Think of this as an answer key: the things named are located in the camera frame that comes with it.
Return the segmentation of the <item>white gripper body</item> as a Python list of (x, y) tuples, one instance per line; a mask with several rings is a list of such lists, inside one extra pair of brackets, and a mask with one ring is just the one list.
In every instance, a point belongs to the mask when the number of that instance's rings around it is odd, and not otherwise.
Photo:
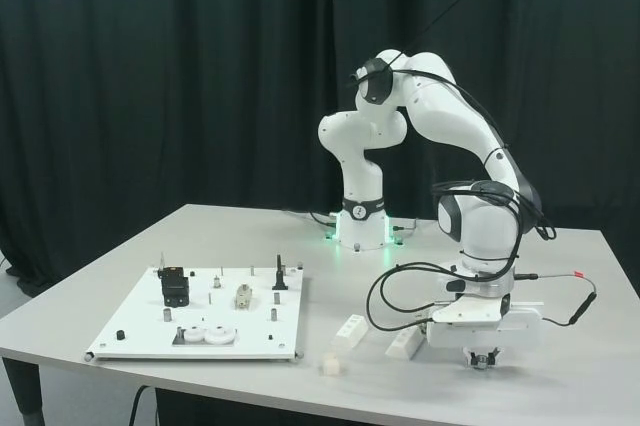
[(430, 323), (426, 338), (435, 348), (531, 348), (539, 343), (543, 302), (515, 302), (498, 322), (484, 325)]

